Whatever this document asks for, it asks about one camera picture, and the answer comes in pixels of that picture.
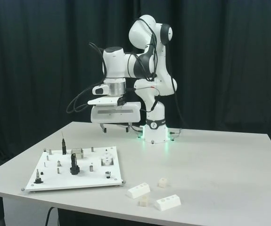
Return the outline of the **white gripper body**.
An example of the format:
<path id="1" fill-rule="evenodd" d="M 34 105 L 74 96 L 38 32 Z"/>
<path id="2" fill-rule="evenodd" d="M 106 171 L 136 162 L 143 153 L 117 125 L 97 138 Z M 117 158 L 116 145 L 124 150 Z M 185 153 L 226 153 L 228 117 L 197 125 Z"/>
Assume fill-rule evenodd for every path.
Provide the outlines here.
<path id="1" fill-rule="evenodd" d="M 124 105 L 95 105 L 91 110 L 93 123 L 135 123 L 140 121 L 140 102 L 127 102 Z"/>

